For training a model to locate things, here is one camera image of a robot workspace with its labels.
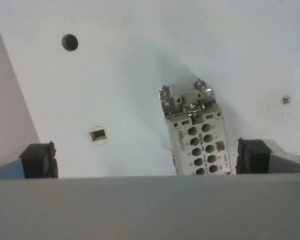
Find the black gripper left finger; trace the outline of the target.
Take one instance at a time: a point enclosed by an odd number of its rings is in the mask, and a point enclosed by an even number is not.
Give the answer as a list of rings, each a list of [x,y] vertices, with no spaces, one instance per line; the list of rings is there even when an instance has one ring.
[[[0,179],[57,179],[56,152],[53,141],[29,144],[21,153],[0,161]]]

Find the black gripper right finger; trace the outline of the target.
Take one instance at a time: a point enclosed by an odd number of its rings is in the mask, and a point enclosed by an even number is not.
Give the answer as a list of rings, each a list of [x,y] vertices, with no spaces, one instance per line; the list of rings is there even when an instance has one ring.
[[[300,173],[300,155],[271,139],[238,139],[236,174]]]

